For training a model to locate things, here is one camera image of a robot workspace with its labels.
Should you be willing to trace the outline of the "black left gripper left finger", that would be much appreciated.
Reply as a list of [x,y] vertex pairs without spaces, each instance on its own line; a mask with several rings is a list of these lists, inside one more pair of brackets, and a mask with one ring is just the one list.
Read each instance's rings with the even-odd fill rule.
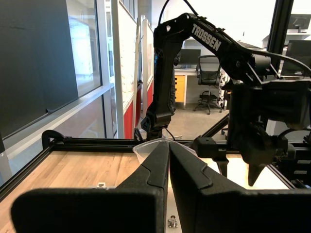
[[168,168],[168,144],[160,142],[116,188],[28,191],[12,204],[14,228],[18,233],[163,233]]

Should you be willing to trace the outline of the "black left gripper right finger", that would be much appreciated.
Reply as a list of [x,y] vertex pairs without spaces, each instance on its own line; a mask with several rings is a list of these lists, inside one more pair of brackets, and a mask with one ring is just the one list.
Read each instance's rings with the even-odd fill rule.
[[170,143],[170,178],[185,233],[308,233],[311,192],[247,190]]

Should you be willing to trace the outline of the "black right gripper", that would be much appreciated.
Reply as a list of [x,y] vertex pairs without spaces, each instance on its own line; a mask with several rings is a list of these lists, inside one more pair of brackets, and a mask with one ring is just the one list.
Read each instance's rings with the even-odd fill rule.
[[223,176],[227,176],[229,163],[226,152],[239,151],[248,164],[248,185],[253,186],[275,157],[288,153],[288,140],[283,136],[269,136],[259,119],[263,113],[257,101],[263,87],[226,84],[224,90],[230,92],[230,112],[195,138],[193,149],[199,157],[215,160]]

